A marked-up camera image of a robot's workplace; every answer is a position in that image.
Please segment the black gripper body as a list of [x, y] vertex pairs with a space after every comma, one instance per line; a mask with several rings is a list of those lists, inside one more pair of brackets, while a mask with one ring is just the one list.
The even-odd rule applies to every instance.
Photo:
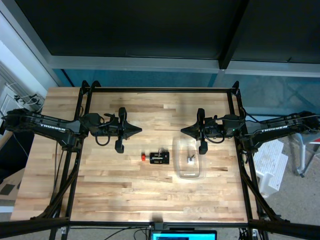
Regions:
[[98, 143], [99, 146], [107, 146], [111, 137], [117, 137], [115, 141], [115, 150], [119, 154], [124, 153], [123, 139], [125, 138], [125, 123], [127, 121], [127, 111], [124, 107], [120, 107], [118, 110], [118, 117], [114, 114], [105, 113], [105, 116], [109, 117], [109, 121], [100, 117], [98, 125], [98, 136], [107, 137], [106, 143]]
[[[223, 135], [223, 132], [216, 124], [217, 115], [214, 117], [205, 117], [205, 110], [203, 108], [199, 108], [197, 111], [197, 121], [198, 121], [198, 133], [200, 141], [200, 146], [198, 148], [199, 154], [206, 154], [208, 151], [208, 143], [206, 140], [208, 140], [212, 144], [221, 144], [224, 142], [225, 137]], [[222, 140], [220, 141], [214, 141], [212, 140], [214, 137], [209, 137], [209, 134], [214, 132], [214, 136], [222, 137]]]

